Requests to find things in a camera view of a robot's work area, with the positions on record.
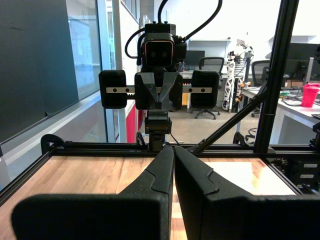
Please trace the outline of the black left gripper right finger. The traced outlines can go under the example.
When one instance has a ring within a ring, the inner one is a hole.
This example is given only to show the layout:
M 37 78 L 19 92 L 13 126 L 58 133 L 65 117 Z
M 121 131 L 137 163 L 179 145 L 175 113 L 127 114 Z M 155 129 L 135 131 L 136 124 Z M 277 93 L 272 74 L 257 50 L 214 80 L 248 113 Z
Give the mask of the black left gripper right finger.
M 317 240 L 315 194 L 254 195 L 186 149 L 175 148 L 175 185 L 190 240 Z

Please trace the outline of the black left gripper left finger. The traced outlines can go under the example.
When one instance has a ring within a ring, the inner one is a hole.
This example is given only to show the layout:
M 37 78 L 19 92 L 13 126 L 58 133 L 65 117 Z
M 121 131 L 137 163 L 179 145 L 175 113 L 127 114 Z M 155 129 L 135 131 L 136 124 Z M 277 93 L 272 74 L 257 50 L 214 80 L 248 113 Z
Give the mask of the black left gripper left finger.
M 168 240 L 174 150 L 165 146 L 118 194 L 38 194 L 11 214 L 18 240 Z

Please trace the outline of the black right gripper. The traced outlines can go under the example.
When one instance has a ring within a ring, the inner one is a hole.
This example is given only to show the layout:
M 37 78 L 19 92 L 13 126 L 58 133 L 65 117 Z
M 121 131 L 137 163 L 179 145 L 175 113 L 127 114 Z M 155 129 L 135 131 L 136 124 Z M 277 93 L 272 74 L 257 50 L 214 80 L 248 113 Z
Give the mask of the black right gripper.
M 190 94 L 190 105 L 212 109 L 217 104 L 220 74 L 195 70 L 190 85 L 184 85 L 179 72 L 139 72 L 134 84 L 127 85 L 124 70 L 103 70 L 99 74 L 101 103 L 105 109 L 123 109 L 135 100 L 138 110 L 179 110 L 182 95 Z

